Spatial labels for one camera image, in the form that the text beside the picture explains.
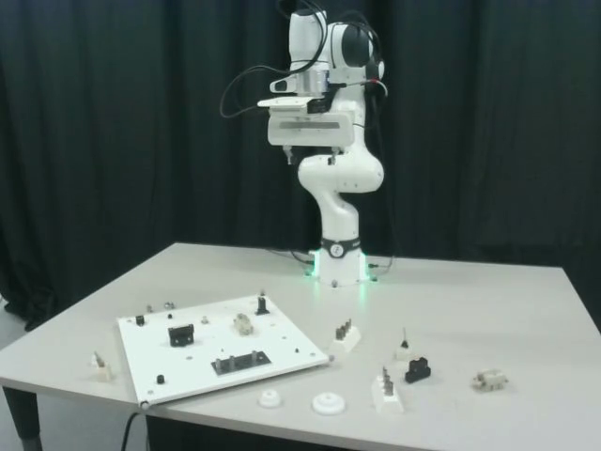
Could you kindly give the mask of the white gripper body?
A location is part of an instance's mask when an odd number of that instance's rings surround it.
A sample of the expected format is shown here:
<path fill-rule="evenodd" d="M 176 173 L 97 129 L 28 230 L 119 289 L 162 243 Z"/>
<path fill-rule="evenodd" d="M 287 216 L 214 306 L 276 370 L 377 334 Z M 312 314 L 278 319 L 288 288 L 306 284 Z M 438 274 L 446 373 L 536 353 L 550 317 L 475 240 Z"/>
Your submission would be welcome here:
<path fill-rule="evenodd" d="M 271 112 L 268 141 L 272 145 L 351 145 L 354 118 L 351 112 L 313 115 Z"/>

